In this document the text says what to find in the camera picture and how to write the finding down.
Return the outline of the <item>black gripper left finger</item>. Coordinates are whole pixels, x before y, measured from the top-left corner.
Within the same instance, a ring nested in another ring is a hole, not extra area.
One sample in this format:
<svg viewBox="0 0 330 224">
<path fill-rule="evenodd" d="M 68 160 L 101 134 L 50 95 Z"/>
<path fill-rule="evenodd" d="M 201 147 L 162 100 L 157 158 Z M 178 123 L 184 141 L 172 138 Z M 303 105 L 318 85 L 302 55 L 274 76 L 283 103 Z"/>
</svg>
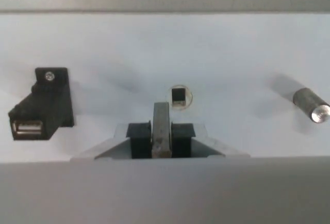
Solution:
<svg viewBox="0 0 330 224">
<path fill-rule="evenodd" d="M 96 159 L 148 159 L 152 150 L 150 122 L 118 124 L 112 139 L 102 145 L 105 151 Z"/>
</svg>

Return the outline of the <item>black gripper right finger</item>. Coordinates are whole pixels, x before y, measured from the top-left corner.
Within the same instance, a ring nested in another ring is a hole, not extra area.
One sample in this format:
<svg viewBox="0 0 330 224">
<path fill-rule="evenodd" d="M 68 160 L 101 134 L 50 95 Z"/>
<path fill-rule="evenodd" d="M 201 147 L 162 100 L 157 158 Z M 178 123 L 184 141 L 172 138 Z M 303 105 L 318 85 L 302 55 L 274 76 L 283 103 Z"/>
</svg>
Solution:
<svg viewBox="0 0 330 224">
<path fill-rule="evenodd" d="M 202 158 L 221 152 L 197 139 L 193 123 L 171 123 L 172 158 Z"/>
</svg>

